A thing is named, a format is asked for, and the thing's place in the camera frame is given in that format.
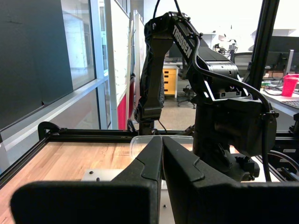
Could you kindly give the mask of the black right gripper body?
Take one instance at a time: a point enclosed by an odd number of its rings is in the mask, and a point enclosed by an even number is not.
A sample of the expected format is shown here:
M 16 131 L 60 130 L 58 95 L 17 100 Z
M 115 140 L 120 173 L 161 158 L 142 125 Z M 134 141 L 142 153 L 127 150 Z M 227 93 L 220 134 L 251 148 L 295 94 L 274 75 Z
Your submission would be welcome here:
M 275 146 L 277 118 L 259 100 L 226 99 L 196 107 L 193 153 L 203 162 L 242 182 L 259 176 L 254 156 L 266 157 Z

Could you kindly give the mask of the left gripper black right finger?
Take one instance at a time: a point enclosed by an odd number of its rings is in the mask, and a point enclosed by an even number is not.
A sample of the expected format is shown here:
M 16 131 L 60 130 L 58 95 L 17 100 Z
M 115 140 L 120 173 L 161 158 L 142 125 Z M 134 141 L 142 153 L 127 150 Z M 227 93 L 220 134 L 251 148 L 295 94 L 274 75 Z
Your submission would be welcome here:
M 297 182 L 237 182 L 170 137 L 163 170 L 177 224 L 296 224 Z

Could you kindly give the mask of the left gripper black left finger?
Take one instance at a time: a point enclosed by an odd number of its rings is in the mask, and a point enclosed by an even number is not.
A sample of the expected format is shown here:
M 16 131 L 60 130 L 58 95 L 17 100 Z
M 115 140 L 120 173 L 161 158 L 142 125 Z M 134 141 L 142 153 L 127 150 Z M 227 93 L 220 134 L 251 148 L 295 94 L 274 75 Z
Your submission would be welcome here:
M 18 188 L 10 201 L 17 224 L 157 224 L 163 144 L 154 137 L 109 182 L 45 181 Z

